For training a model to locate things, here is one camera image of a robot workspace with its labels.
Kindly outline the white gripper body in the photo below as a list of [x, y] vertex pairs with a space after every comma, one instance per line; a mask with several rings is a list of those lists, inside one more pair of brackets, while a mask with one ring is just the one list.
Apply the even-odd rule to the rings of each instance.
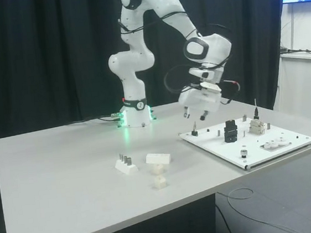
[[215, 85], [213, 89], [202, 87], [201, 90], [191, 89], [179, 95], [178, 102], [190, 110], [216, 112], [221, 102], [221, 89]]

